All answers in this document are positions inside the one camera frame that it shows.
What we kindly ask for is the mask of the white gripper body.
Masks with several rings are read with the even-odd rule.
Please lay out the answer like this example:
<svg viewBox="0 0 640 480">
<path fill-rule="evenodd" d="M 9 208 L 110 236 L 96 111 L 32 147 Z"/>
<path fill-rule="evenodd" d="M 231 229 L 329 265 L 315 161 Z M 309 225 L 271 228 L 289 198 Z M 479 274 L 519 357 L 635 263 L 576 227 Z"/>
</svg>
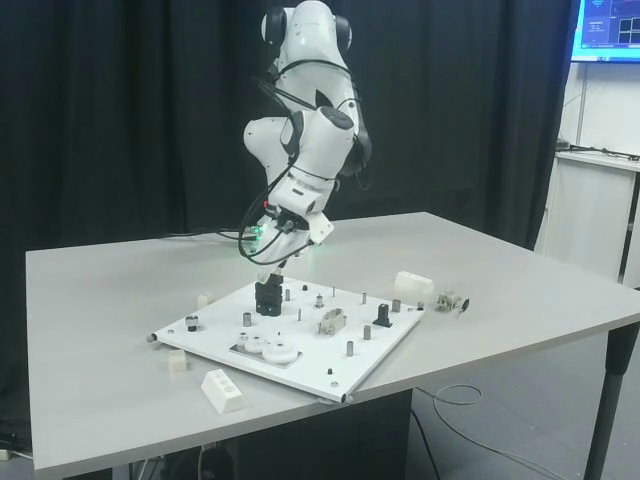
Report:
<svg viewBox="0 0 640 480">
<path fill-rule="evenodd" d="M 267 281 L 278 268 L 277 259 L 293 255 L 294 251 L 304 246 L 309 240 L 308 230 L 294 230 L 282 233 L 271 225 L 267 225 L 258 244 L 256 261 L 259 263 L 258 281 Z"/>
</svg>

